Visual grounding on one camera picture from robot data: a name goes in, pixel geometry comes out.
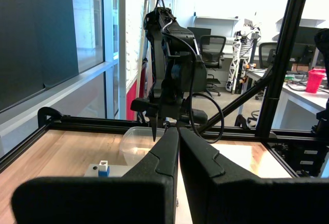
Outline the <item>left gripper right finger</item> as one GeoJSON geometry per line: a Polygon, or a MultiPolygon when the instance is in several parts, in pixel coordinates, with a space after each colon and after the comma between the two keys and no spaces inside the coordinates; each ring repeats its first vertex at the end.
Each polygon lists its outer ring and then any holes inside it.
{"type": "Polygon", "coordinates": [[[180,168],[194,223],[327,223],[328,180],[260,178],[180,129],[180,168]]]}

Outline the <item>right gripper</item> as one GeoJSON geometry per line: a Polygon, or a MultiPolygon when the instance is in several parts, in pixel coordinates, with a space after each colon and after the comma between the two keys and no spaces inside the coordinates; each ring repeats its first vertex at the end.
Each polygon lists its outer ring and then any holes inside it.
{"type": "Polygon", "coordinates": [[[162,98],[136,98],[131,103],[131,110],[144,113],[152,128],[153,141],[156,140],[157,123],[171,118],[177,122],[191,123],[189,99],[178,99],[178,102],[166,103],[162,98]]]}

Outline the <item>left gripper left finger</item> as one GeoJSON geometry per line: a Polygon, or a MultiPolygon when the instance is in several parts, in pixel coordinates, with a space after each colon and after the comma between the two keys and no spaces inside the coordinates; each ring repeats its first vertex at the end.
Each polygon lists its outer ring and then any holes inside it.
{"type": "Polygon", "coordinates": [[[170,128],[121,177],[41,177],[11,198],[17,223],[174,223],[179,133],[170,128]]]}

